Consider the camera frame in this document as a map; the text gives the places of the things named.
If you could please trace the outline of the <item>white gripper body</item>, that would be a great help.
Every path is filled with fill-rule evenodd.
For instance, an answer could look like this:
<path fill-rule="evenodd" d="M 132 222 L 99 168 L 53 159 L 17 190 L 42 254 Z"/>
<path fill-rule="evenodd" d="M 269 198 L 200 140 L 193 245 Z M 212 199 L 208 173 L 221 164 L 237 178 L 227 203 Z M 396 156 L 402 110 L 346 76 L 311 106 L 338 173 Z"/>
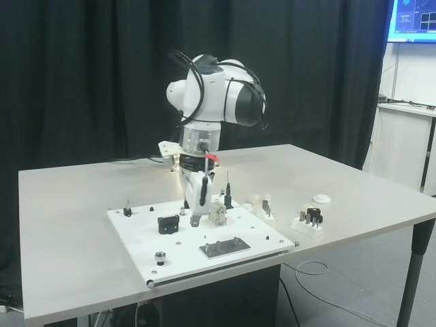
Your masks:
<path fill-rule="evenodd" d="M 180 171 L 180 183 L 192 215 L 207 215 L 212 202 L 212 180 L 203 171 Z"/>

